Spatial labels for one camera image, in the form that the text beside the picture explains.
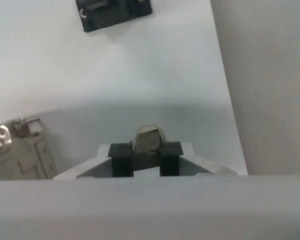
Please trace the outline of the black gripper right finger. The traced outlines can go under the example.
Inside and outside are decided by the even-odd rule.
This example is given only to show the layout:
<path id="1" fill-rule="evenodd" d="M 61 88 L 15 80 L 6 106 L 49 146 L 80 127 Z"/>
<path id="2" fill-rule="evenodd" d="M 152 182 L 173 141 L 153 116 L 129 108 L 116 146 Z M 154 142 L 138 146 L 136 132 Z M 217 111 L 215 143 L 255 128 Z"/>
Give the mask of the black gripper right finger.
<path id="1" fill-rule="evenodd" d="M 234 170 L 197 155 L 190 142 L 169 141 L 159 147 L 161 177 L 236 176 Z"/>

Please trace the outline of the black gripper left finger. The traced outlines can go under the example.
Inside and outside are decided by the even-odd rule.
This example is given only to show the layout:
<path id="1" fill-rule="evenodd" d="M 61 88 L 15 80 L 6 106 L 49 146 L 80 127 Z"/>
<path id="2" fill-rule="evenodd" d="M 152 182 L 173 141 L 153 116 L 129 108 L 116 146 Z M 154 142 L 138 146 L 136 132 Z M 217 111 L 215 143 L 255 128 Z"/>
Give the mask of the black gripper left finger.
<path id="1" fill-rule="evenodd" d="M 102 144 L 96 156 L 60 174 L 56 179 L 129 178 L 134 176 L 132 144 Z"/>

